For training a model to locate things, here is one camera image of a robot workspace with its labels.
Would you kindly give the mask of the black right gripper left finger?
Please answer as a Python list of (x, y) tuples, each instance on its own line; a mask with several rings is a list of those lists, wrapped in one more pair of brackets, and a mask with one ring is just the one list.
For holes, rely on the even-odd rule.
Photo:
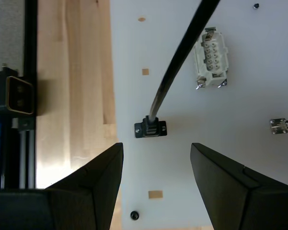
[(116, 143), (46, 188), (57, 230), (108, 230), (122, 178), (123, 144)]

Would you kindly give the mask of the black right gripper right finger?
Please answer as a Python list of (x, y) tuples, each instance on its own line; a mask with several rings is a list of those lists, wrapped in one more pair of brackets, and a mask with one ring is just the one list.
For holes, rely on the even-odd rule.
[(190, 160), (216, 230), (288, 230), (288, 185), (200, 143)]

